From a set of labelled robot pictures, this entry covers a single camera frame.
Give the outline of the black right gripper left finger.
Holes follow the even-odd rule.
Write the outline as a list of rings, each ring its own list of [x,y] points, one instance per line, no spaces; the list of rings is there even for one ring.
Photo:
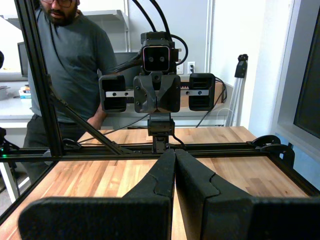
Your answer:
[[[169,240],[176,154],[166,150],[123,197],[47,197],[19,215],[23,240]]]

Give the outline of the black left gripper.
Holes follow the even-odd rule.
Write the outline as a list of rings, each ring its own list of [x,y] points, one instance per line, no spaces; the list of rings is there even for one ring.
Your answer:
[[[126,88],[123,75],[104,75],[99,79],[100,101],[105,112],[125,112],[129,98],[137,113],[177,113],[181,97],[188,97],[191,111],[214,108],[216,78],[211,73],[192,73],[185,89],[178,75],[153,72],[135,76],[133,87]]]

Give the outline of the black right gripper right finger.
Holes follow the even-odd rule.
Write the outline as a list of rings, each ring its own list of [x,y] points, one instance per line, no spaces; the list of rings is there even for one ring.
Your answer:
[[[317,240],[320,200],[254,197],[188,152],[176,155],[176,190],[189,240]]]

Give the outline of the person's left hand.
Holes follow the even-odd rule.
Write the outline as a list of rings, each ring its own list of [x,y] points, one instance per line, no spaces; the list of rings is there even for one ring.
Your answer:
[[[87,120],[87,123],[89,123],[96,130],[100,130],[104,120],[105,120],[105,117],[95,115],[89,118]]]

